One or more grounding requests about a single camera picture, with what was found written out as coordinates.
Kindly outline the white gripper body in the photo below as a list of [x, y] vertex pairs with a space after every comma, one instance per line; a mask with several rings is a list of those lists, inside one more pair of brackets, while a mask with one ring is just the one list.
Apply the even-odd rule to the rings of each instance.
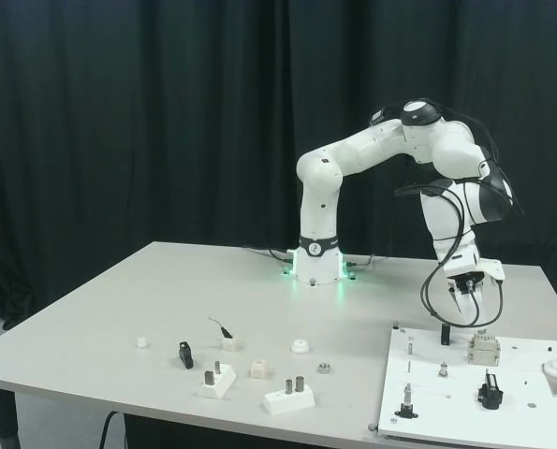
[[457, 328], [479, 327], [481, 309], [483, 307], [482, 286], [483, 281], [456, 282], [448, 280], [448, 292], [460, 315], [450, 324]]

